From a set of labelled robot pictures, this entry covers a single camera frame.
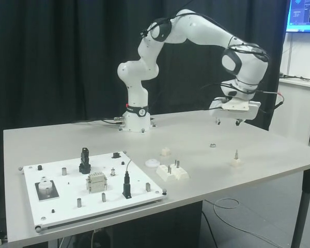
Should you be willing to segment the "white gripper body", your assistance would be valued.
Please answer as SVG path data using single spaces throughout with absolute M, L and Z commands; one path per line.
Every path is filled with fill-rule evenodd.
M 253 120 L 255 119 L 260 102 L 247 101 L 239 98 L 215 98 L 209 106 L 209 114 L 216 118 Z

